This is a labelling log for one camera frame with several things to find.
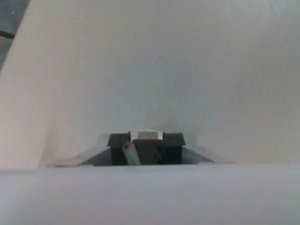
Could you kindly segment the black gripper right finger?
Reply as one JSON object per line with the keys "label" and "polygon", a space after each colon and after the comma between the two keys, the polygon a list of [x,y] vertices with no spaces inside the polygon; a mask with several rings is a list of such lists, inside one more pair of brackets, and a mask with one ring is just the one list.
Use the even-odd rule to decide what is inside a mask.
{"label": "black gripper right finger", "polygon": [[186,147],[182,133],[163,133],[164,165],[196,165],[201,163],[214,164],[215,162]]}

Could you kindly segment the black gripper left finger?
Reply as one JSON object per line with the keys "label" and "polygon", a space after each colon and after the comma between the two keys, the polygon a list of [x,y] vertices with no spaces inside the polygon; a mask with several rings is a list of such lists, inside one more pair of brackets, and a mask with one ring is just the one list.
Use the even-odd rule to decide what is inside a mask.
{"label": "black gripper left finger", "polygon": [[128,165],[122,147],[131,141],[130,132],[101,134],[96,145],[56,166],[124,166]]}

